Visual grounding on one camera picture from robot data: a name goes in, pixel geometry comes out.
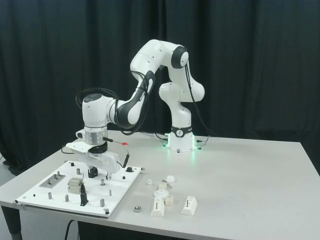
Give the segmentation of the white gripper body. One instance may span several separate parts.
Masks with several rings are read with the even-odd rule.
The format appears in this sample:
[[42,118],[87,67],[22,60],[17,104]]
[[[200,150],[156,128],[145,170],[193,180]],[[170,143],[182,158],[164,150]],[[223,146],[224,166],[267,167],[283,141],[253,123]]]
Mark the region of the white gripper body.
[[85,163],[89,168],[106,171],[107,173],[116,174],[119,171],[119,155],[113,152],[104,152],[99,154],[93,153],[76,153],[78,159]]

